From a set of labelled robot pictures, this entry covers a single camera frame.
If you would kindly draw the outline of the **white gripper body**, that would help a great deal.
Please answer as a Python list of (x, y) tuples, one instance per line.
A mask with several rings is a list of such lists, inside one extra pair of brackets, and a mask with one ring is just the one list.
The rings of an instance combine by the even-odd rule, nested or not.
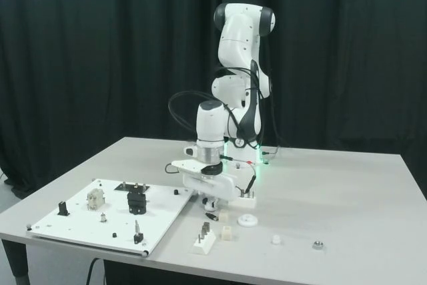
[(183, 184), (189, 189), (226, 201), (236, 199), (236, 177), (234, 175), (197, 176), (185, 171), (182, 171), (182, 174)]

